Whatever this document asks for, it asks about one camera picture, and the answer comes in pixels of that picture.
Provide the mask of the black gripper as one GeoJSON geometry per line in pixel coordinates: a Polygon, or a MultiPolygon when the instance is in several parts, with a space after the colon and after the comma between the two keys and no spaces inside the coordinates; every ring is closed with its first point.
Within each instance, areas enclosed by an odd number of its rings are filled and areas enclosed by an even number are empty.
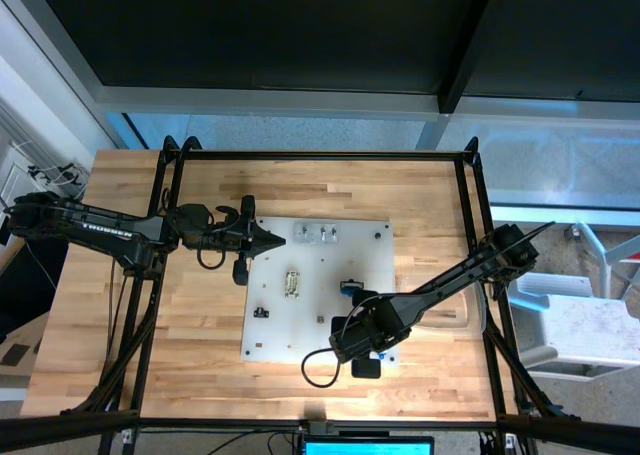
{"type": "MultiPolygon", "coordinates": [[[[233,263],[232,279],[236,285],[246,286],[249,280],[247,259],[253,239],[252,225],[256,212],[255,197],[243,196],[239,209],[220,205],[215,210],[223,213],[225,217],[223,222],[214,224],[214,246],[221,253],[220,262],[214,268],[221,268],[226,262],[227,255],[235,253],[237,259],[233,263]]],[[[266,219],[256,220],[256,237],[271,240],[256,245],[257,256],[286,245],[285,238],[274,232],[266,219]]]]}
{"type": "Polygon", "coordinates": [[[329,344],[341,364],[351,365],[351,376],[359,379],[379,379],[381,361],[371,357],[373,351],[367,331],[358,323],[350,322],[346,330],[345,319],[331,320],[329,344]]]}

